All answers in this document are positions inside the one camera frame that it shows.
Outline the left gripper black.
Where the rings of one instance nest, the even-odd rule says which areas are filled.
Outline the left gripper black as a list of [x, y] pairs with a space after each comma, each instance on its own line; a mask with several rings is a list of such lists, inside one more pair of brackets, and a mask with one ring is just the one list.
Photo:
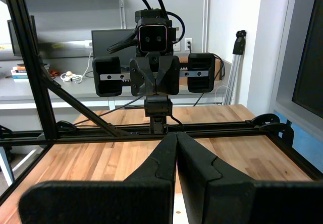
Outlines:
[[191, 53], [187, 63], [181, 63], [176, 55], [150, 52], [131, 58], [127, 72], [122, 72], [118, 57], [96, 57], [92, 67], [99, 96], [119, 96], [124, 86], [131, 87], [133, 96], [177, 95], [180, 78], [187, 79], [189, 92], [205, 93], [213, 90], [215, 79], [215, 57], [211, 53]]

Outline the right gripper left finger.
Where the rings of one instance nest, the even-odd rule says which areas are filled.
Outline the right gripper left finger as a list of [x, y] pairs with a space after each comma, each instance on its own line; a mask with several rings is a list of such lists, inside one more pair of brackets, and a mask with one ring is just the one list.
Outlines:
[[172, 223], [176, 133], [123, 181], [47, 181], [19, 200], [22, 223]]

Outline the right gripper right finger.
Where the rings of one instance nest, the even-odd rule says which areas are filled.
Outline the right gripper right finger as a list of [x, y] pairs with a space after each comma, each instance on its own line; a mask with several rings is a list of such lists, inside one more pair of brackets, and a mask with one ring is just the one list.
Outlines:
[[177, 139], [190, 223], [322, 223], [322, 182], [255, 180], [189, 135]]

